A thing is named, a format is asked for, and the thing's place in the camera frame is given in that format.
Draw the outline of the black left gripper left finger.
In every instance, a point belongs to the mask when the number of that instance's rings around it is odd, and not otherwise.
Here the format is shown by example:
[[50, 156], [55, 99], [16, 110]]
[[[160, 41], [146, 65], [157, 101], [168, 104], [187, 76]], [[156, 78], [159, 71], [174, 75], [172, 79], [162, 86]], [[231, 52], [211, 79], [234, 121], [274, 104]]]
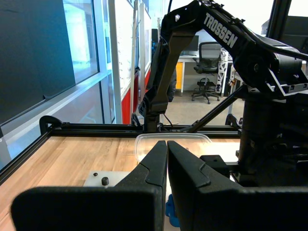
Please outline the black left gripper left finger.
[[167, 145], [159, 141], [113, 187], [36, 187], [12, 202], [18, 231], [161, 231]]

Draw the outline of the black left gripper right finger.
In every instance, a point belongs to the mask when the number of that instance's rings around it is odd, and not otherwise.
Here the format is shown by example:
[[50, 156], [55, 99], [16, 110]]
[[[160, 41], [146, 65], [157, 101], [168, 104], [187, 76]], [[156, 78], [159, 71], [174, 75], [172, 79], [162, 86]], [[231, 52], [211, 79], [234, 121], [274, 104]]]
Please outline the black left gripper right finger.
[[169, 141], [168, 177], [183, 231], [305, 231], [306, 187], [243, 187]]

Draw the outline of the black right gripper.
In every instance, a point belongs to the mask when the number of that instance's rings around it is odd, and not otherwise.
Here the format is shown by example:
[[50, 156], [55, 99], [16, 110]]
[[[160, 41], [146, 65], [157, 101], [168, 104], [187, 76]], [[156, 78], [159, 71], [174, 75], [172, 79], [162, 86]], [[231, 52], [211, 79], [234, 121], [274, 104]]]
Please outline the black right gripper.
[[308, 185], [308, 138], [302, 135], [241, 135], [238, 161], [228, 165], [246, 187]]

